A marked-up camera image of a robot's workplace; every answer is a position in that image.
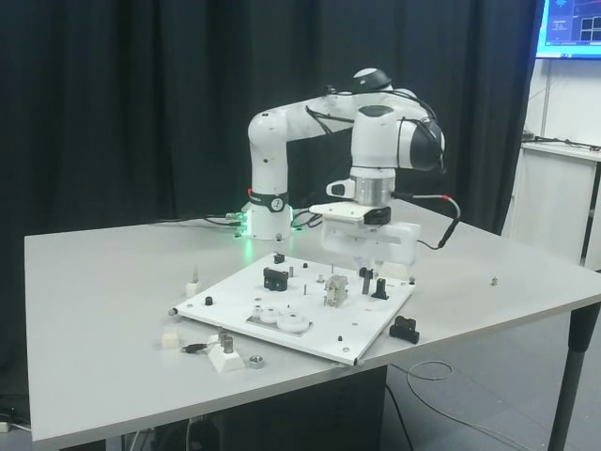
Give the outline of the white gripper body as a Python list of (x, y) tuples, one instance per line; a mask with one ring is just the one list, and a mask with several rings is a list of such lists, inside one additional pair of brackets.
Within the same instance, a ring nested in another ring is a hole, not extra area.
[(420, 226), (412, 223), (365, 225), (326, 221), (322, 247), (335, 254), (364, 260), (413, 264), (417, 256)]

